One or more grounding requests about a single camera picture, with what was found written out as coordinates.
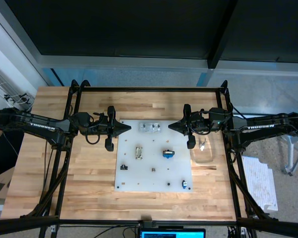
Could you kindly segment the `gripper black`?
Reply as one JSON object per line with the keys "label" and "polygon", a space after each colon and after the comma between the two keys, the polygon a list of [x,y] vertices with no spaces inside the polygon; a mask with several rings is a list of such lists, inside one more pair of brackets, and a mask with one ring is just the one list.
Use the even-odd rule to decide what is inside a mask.
{"label": "gripper black", "polygon": [[121,123],[117,120],[114,121],[116,111],[113,106],[108,107],[107,115],[104,113],[93,114],[99,116],[98,121],[94,123],[92,128],[93,135],[98,136],[98,141],[101,135],[107,135],[107,138],[105,139],[105,149],[109,152],[113,152],[114,144],[112,143],[112,138],[118,137],[120,134],[131,130],[131,126]]}
{"label": "gripper black", "polygon": [[184,118],[174,122],[169,125],[169,129],[181,133],[182,135],[188,136],[187,148],[193,149],[196,145],[196,139],[193,135],[208,135],[209,134],[209,124],[205,122],[203,118],[204,109],[196,112],[191,111],[191,106],[189,104],[184,105],[183,113]]}

